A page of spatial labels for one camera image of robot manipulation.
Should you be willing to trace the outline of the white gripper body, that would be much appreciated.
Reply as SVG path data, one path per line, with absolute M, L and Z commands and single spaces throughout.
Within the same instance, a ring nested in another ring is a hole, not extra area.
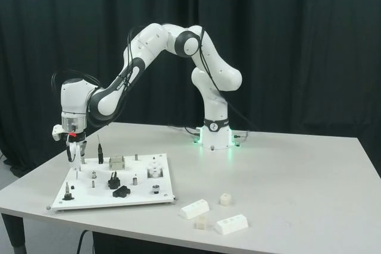
M 85 149 L 87 141 L 69 143 L 69 161 L 83 161 L 85 159 Z

